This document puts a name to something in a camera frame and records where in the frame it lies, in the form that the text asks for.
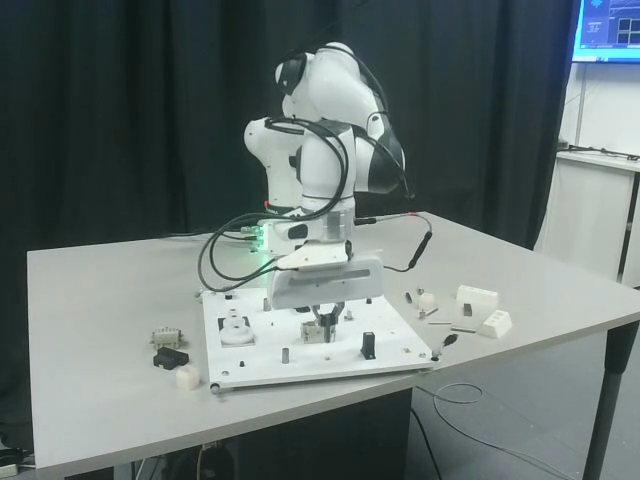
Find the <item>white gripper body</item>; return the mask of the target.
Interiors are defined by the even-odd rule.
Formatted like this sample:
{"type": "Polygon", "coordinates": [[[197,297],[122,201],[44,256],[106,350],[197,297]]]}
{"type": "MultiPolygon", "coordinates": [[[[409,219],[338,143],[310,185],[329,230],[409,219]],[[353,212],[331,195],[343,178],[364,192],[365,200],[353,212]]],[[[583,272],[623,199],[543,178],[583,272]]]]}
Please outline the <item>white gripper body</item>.
{"type": "Polygon", "coordinates": [[[295,309],[374,298],[383,294],[382,260],[354,255],[344,265],[283,270],[269,275],[267,298],[273,309],[295,309]]]}

